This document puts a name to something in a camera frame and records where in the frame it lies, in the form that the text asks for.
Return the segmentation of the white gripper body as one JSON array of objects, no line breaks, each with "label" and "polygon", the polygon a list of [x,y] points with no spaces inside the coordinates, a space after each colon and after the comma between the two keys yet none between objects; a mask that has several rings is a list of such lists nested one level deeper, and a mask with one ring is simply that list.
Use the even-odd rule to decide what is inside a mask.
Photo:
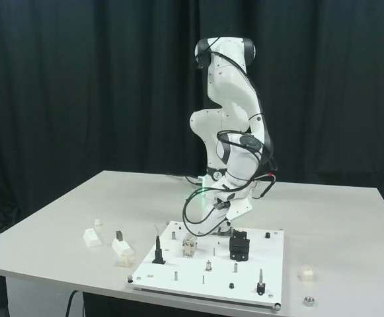
[{"label": "white gripper body", "polygon": [[230,231],[231,224],[225,220],[228,208],[217,209],[213,205],[207,205],[202,214],[201,223],[194,225],[194,233],[226,235]]}]

